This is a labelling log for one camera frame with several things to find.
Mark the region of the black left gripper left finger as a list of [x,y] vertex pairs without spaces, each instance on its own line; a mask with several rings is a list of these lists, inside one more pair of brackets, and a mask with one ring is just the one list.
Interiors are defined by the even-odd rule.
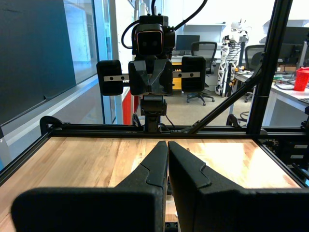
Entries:
[[13,201],[18,232],[162,232],[168,147],[163,141],[113,188],[34,188]]

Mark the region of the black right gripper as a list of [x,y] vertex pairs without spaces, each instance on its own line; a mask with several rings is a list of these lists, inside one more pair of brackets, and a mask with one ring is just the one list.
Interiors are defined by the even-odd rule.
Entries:
[[97,63],[100,92],[104,96],[117,96],[129,87],[132,95],[170,95],[173,79],[181,79],[183,92],[200,92],[206,86],[206,60],[199,56],[182,58],[181,65],[170,59],[131,61],[128,73],[123,74],[118,60]]

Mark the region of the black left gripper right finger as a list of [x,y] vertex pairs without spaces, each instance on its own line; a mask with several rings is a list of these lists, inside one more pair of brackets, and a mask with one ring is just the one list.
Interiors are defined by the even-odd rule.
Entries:
[[306,232],[309,191],[247,189],[176,142],[169,142],[169,179],[183,232]]

